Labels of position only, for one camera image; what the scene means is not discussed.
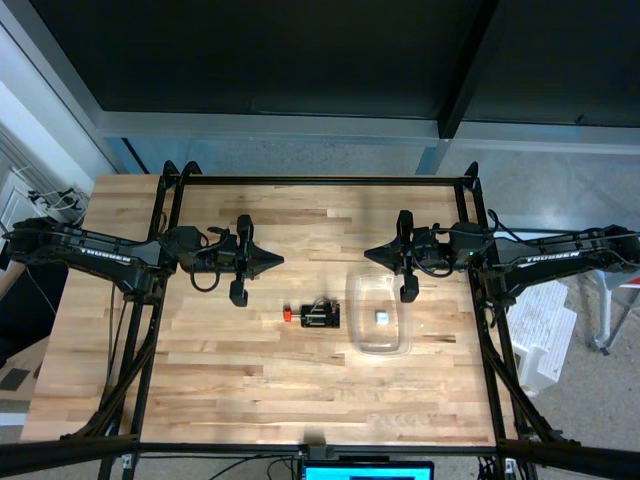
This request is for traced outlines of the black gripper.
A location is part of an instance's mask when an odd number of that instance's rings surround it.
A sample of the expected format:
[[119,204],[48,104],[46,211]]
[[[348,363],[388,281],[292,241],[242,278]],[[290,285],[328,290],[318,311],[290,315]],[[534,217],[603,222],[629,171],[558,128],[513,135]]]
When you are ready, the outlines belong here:
[[237,219],[236,233],[228,233],[217,248],[216,267],[220,273],[232,273],[235,279],[230,283],[229,298],[234,306],[246,307],[248,292],[245,279],[254,279],[261,273],[284,263],[280,255],[266,251],[255,244],[254,227],[249,215]]
[[419,294],[419,281],[414,271],[419,270],[433,278],[446,278],[450,275],[450,258],[437,240],[436,231],[428,227],[415,228],[413,214],[408,210],[399,213],[397,234],[398,238],[366,250],[364,256],[394,275],[402,274],[401,302],[412,303]]

